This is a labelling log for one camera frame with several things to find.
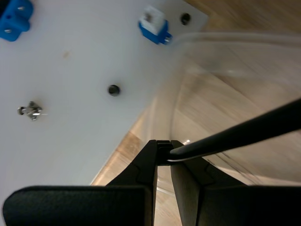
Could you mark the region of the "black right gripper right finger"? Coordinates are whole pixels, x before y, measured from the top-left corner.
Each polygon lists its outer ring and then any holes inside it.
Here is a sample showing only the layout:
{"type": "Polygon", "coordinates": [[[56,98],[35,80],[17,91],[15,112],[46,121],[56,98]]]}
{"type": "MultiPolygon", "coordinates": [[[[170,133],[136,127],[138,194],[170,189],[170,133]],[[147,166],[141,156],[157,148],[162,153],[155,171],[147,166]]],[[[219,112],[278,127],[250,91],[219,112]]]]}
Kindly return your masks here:
{"type": "Polygon", "coordinates": [[[301,188],[247,186],[197,152],[174,154],[171,166],[176,201],[184,226],[299,226],[301,188]]]}

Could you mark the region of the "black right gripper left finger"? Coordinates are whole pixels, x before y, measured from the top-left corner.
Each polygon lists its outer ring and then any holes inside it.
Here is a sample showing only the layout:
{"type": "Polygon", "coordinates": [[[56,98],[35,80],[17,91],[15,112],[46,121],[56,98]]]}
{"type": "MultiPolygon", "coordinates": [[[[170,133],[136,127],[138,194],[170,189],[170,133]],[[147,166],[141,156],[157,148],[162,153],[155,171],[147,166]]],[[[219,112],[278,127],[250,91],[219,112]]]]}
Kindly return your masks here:
{"type": "Polygon", "coordinates": [[[157,142],[149,141],[105,186],[29,186],[3,203],[8,226],[151,226],[157,142]]]}

